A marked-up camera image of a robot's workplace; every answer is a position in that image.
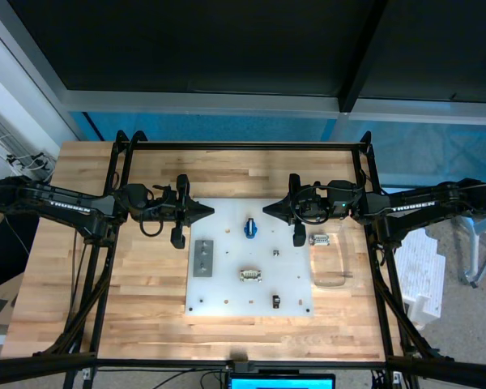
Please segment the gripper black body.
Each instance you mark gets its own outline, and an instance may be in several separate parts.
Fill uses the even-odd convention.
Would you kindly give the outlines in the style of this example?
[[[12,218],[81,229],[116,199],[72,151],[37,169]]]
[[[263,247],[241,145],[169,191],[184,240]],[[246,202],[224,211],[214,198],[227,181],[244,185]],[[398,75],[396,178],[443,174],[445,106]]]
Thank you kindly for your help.
[[[170,241],[175,249],[185,248],[185,236],[183,228],[189,227],[187,201],[190,194],[190,182],[185,174],[177,177],[176,189],[170,186],[164,188],[160,206],[158,208],[158,220],[162,222],[174,222],[171,230]]]
[[[320,225],[324,222],[322,197],[317,194],[316,186],[302,186],[301,178],[296,173],[289,175],[288,195],[290,224],[294,225],[293,245],[302,247],[306,242],[306,226]]]

